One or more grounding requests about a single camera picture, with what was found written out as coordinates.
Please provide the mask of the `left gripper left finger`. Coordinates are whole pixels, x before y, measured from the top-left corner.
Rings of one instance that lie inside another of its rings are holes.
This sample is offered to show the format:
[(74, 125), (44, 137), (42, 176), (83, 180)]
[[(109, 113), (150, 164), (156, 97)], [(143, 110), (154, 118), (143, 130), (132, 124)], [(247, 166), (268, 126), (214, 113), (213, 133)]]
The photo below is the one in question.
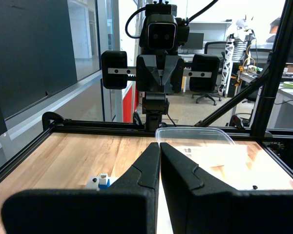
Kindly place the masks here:
[(160, 149), (151, 143), (106, 189), (34, 189), (4, 202), (9, 234), (154, 234)]

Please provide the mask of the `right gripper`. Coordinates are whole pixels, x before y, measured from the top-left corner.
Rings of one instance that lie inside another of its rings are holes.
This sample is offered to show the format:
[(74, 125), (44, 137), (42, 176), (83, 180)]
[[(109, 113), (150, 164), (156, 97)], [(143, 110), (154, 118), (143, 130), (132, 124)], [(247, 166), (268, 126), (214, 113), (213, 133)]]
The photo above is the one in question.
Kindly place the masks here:
[(139, 55), (136, 65), (127, 65), (125, 51), (105, 51), (102, 56), (103, 84), (106, 89), (122, 90), (129, 80), (140, 92), (179, 93), (183, 77), (193, 92), (212, 92), (216, 85), (220, 59), (195, 54), (191, 62), (166, 54)]

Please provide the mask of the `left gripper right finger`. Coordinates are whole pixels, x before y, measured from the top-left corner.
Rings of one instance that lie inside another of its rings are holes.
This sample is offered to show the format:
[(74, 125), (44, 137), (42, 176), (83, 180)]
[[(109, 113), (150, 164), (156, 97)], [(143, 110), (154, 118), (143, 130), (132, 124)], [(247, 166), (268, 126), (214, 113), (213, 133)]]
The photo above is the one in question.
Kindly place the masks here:
[(240, 191), (161, 143), (161, 179), (176, 234), (293, 234), (293, 190)]

